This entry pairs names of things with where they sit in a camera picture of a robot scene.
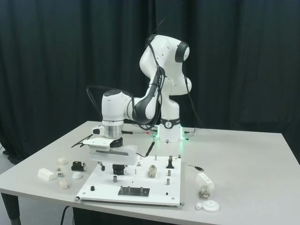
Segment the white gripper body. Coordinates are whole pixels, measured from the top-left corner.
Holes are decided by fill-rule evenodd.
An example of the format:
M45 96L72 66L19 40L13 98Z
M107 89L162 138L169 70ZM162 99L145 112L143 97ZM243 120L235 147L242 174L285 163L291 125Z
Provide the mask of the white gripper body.
M115 149L106 150L100 147L89 147L90 158L97 162L118 165L135 165L137 163L137 150L135 145L124 145Z

